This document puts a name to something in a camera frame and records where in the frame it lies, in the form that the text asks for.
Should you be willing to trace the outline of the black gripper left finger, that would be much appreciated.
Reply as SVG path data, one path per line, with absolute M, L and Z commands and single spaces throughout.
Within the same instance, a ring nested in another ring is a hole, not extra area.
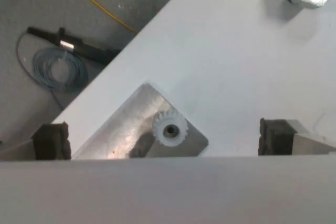
M 58 161 L 71 159 L 66 122 L 43 124 L 28 140 L 12 146 L 1 145 L 2 161 Z

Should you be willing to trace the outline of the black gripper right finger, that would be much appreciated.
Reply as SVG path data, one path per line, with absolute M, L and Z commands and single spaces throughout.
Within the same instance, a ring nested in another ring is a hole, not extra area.
M 335 154 L 335 140 L 309 132 L 298 120 L 260 119 L 258 155 Z

